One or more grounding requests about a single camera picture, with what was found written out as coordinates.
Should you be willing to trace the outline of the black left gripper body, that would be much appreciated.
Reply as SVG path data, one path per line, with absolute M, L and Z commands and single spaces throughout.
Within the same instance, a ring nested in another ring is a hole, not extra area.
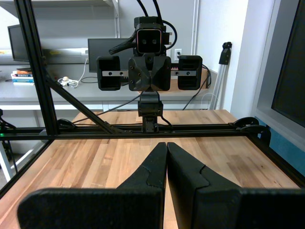
M 150 53 L 142 57 L 145 58 L 147 69 L 151 74 L 155 55 Z M 199 89 L 202 76 L 202 61 L 202 58 L 198 55 L 182 55 L 180 57 L 177 69 L 171 69 L 171 77 L 177 77 L 178 89 Z M 98 87 L 102 91 L 120 90 L 123 77 L 127 77 L 129 80 L 129 62 L 128 69 L 122 70 L 119 56 L 98 57 L 97 68 Z

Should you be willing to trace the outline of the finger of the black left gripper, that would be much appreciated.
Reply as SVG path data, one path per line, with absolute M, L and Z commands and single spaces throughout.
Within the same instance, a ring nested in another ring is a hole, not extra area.
M 131 91 L 148 90 L 150 76 L 144 57 L 132 57 L 129 60 L 129 89 Z
M 150 86 L 153 91 L 168 91 L 171 83 L 171 58 L 155 56 L 151 71 Z

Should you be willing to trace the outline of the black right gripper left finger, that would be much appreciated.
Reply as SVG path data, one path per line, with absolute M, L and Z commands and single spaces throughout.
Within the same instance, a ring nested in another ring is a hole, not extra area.
M 45 188 L 19 204 L 22 229 L 161 229 L 167 145 L 158 143 L 117 188 Z

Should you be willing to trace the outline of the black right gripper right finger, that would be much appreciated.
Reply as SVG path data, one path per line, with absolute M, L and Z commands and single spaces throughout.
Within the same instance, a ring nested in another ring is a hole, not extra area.
M 168 143 L 168 181 L 181 229 L 301 229 L 305 191 L 242 188 L 175 143 Z

